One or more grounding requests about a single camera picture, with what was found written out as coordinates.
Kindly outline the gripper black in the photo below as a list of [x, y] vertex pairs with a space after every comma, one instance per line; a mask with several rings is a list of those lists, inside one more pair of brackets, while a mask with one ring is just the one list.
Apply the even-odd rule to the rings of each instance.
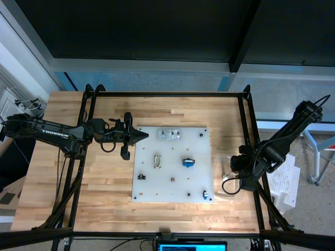
[[130, 128], [131, 134], [131, 145], [135, 145], [137, 142], [144, 140], [149, 137], [149, 135], [141, 130], [137, 130], [132, 126], [132, 115], [130, 112], [124, 114], [124, 121], [120, 119], [109, 119], [109, 121], [114, 122], [114, 127], [110, 130], [108, 136], [108, 142], [114, 144], [114, 148], [117, 143], [122, 143], [123, 146], [120, 150], [120, 155], [123, 160], [130, 160], [130, 152], [128, 151], [128, 146], [130, 144]]
[[247, 155], [238, 155], [231, 158], [231, 170], [240, 180], [240, 188], [246, 191], [256, 191], [253, 169], [254, 159]]

